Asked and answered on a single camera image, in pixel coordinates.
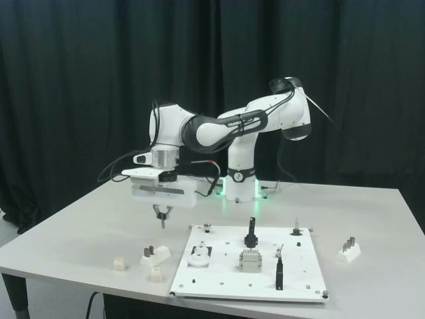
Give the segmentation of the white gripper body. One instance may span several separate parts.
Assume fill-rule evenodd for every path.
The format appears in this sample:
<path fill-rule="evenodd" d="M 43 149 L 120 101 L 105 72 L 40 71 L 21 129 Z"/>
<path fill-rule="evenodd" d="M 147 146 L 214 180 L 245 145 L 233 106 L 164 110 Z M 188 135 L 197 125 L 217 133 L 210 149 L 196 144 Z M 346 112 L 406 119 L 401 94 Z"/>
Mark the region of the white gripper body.
<path fill-rule="evenodd" d="M 197 182 L 186 179 L 158 183 L 131 182 L 134 199 L 159 206 L 192 208 L 197 203 Z"/>

